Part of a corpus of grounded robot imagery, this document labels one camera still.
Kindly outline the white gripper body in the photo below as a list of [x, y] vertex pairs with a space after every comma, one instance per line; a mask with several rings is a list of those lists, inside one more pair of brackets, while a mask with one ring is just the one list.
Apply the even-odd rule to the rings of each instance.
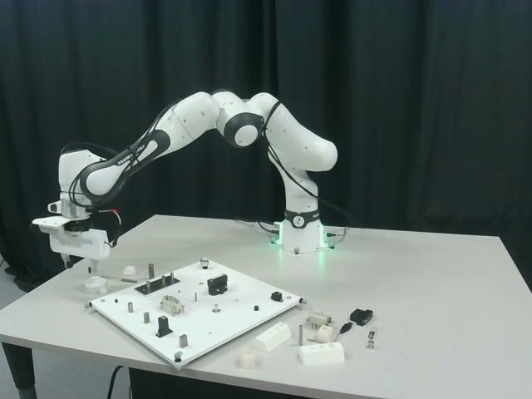
[[50, 233], [50, 246], [53, 252], [87, 259], [105, 259], [110, 255], [107, 232], [89, 229], [83, 232], [70, 232], [62, 229]]

